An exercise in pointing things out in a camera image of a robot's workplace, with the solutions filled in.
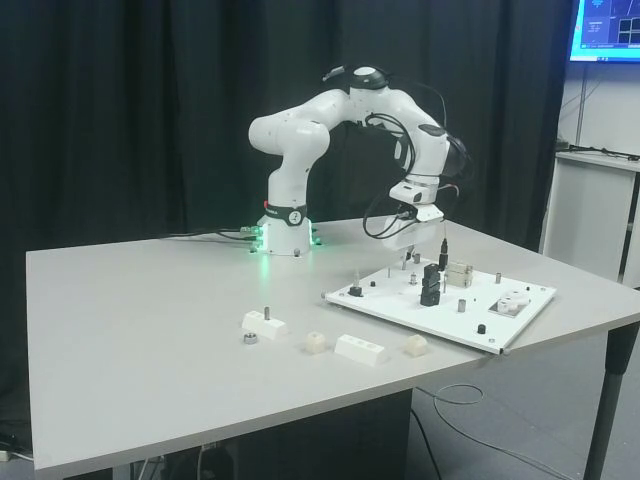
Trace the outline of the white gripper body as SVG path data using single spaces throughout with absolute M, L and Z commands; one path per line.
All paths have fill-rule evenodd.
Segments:
M 438 218 L 429 222 L 421 222 L 410 226 L 395 235 L 396 227 L 392 228 L 394 234 L 385 240 L 385 247 L 390 250 L 407 250 L 410 247 L 433 240 L 441 230 L 443 219 Z

